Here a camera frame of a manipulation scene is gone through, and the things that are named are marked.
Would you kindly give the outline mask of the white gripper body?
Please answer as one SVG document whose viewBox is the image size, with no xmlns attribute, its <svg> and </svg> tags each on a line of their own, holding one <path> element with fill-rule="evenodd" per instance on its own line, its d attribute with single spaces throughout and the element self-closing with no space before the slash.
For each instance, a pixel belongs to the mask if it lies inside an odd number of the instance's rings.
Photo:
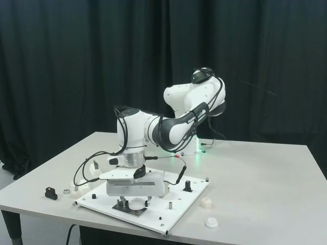
<svg viewBox="0 0 327 245">
<path fill-rule="evenodd" d="M 163 172 L 148 172 L 132 184 L 107 180 L 106 193 L 112 197 L 159 197 L 165 193 L 164 178 Z"/>
</svg>

